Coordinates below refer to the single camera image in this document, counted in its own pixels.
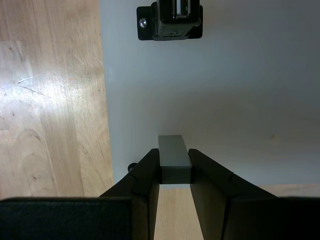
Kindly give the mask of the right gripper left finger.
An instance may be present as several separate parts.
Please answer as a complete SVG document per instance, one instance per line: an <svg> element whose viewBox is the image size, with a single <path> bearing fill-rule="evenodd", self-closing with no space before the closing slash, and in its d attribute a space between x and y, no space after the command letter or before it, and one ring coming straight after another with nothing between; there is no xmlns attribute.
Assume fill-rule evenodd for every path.
<svg viewBox="0 0 320 240"><path fill-rule="evenodd" d="M0 202L3 240L151 240L160 185L151 149L98 197L14 197Z"/></svg>

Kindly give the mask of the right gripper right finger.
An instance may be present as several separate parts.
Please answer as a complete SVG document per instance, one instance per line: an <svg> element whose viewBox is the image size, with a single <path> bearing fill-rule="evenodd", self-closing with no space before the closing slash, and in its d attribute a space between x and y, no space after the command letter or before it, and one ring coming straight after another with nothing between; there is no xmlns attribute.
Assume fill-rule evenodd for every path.
<svg viewBox="0 0 320 240"><path fill-rule="evenodd" d="M278 197L197 149L191 194L205 240L318 240L320 199Z"/></svg>

